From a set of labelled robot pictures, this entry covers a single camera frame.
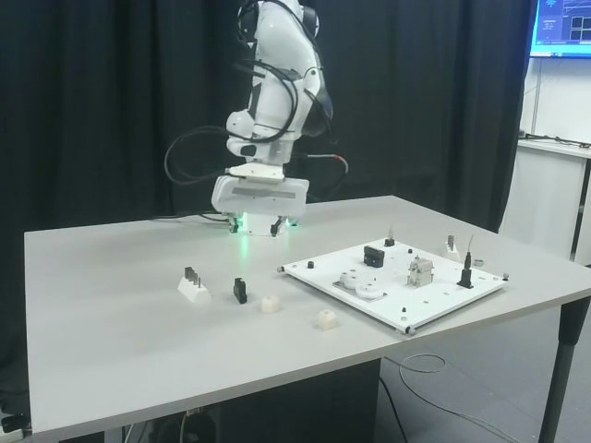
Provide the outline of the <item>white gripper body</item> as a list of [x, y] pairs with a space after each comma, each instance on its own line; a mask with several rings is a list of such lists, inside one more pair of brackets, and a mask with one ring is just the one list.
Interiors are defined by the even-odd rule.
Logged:
[[295, 217], [304, 212], [308, 188], [303, 179], [266, 183], [224, 175], [215, 182], [211, 204], [220, 212]]

